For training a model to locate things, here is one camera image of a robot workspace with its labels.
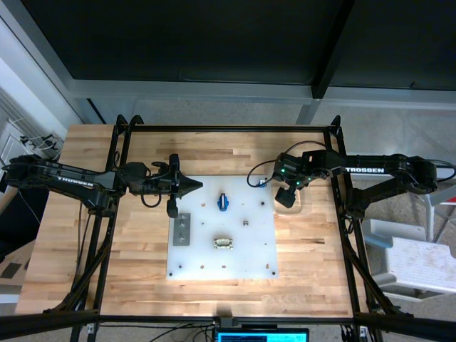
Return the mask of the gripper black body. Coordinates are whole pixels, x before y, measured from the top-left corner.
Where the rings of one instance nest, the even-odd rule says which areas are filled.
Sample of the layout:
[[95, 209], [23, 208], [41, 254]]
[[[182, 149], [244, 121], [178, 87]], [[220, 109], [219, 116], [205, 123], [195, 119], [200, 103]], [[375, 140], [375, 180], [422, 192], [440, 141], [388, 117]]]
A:
[[163, 195], [168, 195], [166, 212], [168, 217], [176, 218], [178, 216], [177, 208], [177, 191], [179, 187], [178, 172], [180, 171], [180, 160], [178, 154], [171, 154], [169, 162], [152, 162], [152, 166], [157, 168], [149, 181], [151, 194], [157, 196], [157, 202], [150, 206], [156, 208], [160, 205]]
[[301, 191], [304, 188], [304, 181], [302, 179], [290, 180], [281, 178], [277, 180], [280, 186], [276, 192], [275, 200], [287, 209], [291, 209], [296, 200], [301, 200]]

